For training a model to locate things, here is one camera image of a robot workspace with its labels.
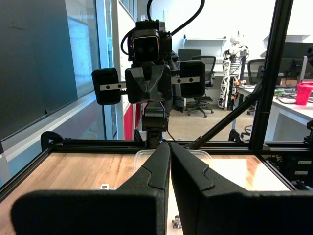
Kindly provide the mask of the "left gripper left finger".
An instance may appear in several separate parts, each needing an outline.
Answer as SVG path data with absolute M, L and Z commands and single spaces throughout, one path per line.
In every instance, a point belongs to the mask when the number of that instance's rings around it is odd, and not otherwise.
M 18 198 L 11 221 L 18 235 L 164 235 L 170 146 L 161 143 L 115 190 L 37 190 Z

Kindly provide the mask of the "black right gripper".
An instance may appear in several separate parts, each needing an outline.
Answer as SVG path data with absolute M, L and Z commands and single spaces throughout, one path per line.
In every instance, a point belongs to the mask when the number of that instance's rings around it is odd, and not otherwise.
M 91 74 L 97 103 L 113 105 L 128 96 L 131 104 L 164 102 L 172 98 L 172 86 L 180 86 L 183 98 L 202 97 L 205 93 L 205 63 L 190 60 L 180 63 L 178 70 L 169 65 L 134 67 L 125 70 L 125 81 L 120 82 L 116 68 L 94 70 Z

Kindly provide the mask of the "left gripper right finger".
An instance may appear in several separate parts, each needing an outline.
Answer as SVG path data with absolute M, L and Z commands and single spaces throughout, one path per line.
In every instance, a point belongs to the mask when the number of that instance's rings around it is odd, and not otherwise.
M 172 144 L 171 177 L 186 235 L 310 235 L 311 191 L 249 191 Z

